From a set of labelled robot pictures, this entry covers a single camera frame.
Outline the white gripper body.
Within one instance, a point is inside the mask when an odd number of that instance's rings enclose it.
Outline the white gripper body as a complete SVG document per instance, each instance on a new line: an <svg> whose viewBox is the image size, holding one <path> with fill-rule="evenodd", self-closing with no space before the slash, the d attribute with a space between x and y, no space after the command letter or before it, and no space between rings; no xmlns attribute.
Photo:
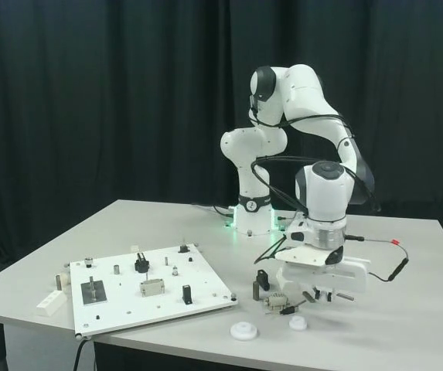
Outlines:
<svg viewBox="0 0 443 371"><path fill-rule="evenodd" d="M370 260L344 257L341 262L321 267L284 263L277 272L281 289L289 284L303 288L324 288L330 291L363 293L367 288Z"/></svg>

